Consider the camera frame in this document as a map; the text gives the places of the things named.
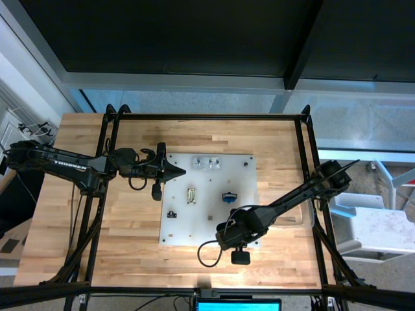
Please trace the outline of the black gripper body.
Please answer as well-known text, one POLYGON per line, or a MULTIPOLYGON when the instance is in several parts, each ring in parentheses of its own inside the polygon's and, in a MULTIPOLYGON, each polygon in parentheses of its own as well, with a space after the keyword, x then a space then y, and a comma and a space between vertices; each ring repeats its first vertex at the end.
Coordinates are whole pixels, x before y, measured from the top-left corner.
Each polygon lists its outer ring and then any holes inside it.
POLYGON ((147 155, 145 160, 139 162, 140 177, 145 182, 148 179, 154 180, 151 195, 153 200, 161 201, 161 183, 164 181, 165 163, 167 161, 166 144, 158 143, 155 152, 148 148, 142 148, 140 152, 147 155))
POLYGON ((225 222, 216 227, 216 240, 222 251, 233 249, 231 252, 231 263, 234 265, 249 265, 251 263, 250 253, 243 249, 250 243, 255 243, 260 234, 251 233, 245 225, 226 224, 225 222))

